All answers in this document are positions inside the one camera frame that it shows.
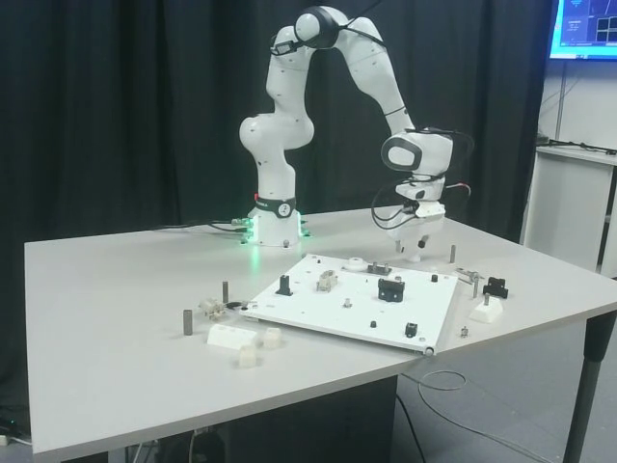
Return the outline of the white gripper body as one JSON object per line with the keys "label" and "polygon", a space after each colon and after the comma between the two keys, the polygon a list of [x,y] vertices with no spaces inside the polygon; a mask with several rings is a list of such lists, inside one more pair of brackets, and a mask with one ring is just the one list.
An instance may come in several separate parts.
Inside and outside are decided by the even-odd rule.
{"label": "white gripper body", "polygon": [[402,241],[402,253],[395,253],[404,260],[412,263],[421,261],[423,249],[418,248],[418,241],[424,235],[438,233],[443,228],[444,216],[416,218],[410,214],[401,214],[389,221],[389,237],[394,241]]}

